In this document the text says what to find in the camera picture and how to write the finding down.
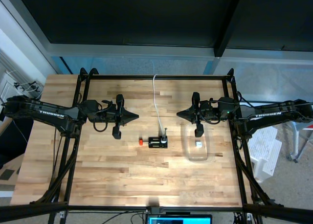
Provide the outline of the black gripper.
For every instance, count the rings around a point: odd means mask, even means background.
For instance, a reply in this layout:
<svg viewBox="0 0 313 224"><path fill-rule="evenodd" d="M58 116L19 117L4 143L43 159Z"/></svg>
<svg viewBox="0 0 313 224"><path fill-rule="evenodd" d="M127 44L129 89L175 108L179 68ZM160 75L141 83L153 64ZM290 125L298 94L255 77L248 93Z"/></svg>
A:
<svg viewBox="0 0 313 224"><path fill-rule="evenodd" d="M204 134L204 126L201 121L210 125L218 124L218 117L214 113L211 103L208 100L201 101L198 92L193 92L192 106L178 112L177 116L196 124L195 137L202 137Z"/></svg>
<svg viewBox="0 0 313 224"><path fill-rule="evenodd" d="M139 115L129 112L124 109L124 97L122 94L116 96L116 103L112 101L106 101L107 107L105 110L105 119L108 123L114 123L115 126L112 129L112 135L115 139L121 139L120 126L122 125L122 116L124 115L124 124L127 124L133 120L138 119Z"/></svg>

